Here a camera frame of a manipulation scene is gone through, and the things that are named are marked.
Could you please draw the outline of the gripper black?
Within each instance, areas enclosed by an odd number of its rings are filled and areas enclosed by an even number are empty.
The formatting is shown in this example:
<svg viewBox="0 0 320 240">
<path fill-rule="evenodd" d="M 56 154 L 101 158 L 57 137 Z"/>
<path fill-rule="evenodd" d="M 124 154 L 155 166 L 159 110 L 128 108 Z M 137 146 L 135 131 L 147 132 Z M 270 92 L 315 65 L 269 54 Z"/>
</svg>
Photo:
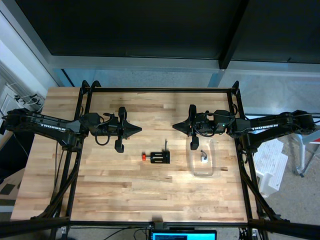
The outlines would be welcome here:
<svg viewBox="0 0 320 240">
<path fill-rule="evenodd" d="M 212 117 L 213 114 L 208 110 L 202 113 L 197 113 L 197 108 L 194 104 L 189 106 L 188 119 L 174 124 L 172 127 L 185 134 L 187 137 L 191 137 L 190 149 L 195 151 L 199 147 L 199 137 L 210 138 L 215 134 L 213 120 L 209 120 L 208 116 Z"/>
<path fill-rule="evenodd" d="M 107 141 L 105 143 L 98 143 L 100 146 L 105 146 L 109 143 L 111 136 L 117 136 L 114 142 L 114 149 L 118 153 L 124 152 L 123 139 L 128 139 L 134 134 L 142 131 L 142 128 L 129 123 L 127 120 L 127 111 L 125 107 L 120 107 L 118 109 L 118 117 L 114 114 L 105 113 L 104 115 L 109 116 L 109 120 L 103 122 L 100 126 L 99 136 L 107 136 Z"/>
</svg>

